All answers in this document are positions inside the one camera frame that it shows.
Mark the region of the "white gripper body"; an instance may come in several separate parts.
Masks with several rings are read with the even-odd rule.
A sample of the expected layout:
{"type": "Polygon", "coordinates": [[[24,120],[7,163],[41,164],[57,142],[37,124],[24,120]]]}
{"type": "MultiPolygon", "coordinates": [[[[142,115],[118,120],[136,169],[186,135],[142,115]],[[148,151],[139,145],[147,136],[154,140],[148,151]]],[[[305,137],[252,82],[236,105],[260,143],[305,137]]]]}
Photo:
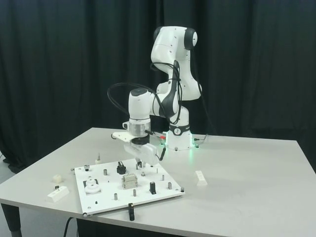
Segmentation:
{"type": "Polygon", "coordinates": [[[145,162],[152,166],[159,163],[158,150],[154,145],[150,143],[147,143],[145,145],[126,143],[123,147],[127,153],[131,154],[133,157],[139,159],[142,162],[145,162]]]}

